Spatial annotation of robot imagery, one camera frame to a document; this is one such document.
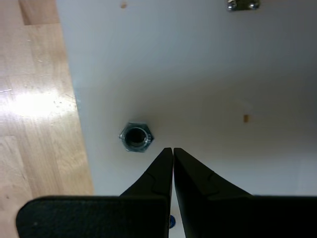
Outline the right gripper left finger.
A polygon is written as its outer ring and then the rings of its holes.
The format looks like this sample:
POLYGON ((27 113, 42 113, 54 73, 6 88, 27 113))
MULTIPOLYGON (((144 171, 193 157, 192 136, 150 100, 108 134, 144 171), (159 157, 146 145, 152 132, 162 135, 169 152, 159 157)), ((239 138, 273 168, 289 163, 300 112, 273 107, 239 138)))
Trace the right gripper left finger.
POLYGON ((21 238, 166 238, 172 149, 165 148, 120 196, 44 196, 16 215, 21 238))

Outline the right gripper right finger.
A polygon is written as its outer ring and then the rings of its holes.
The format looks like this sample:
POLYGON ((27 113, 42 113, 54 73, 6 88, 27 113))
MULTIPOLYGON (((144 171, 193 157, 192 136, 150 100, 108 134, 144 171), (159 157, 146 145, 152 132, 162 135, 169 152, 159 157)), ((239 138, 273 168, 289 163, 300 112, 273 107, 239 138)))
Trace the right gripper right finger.
POLYGON ((314 238, 317 199, 252 195, 176 148, 174 183, 188 238, 314 238))

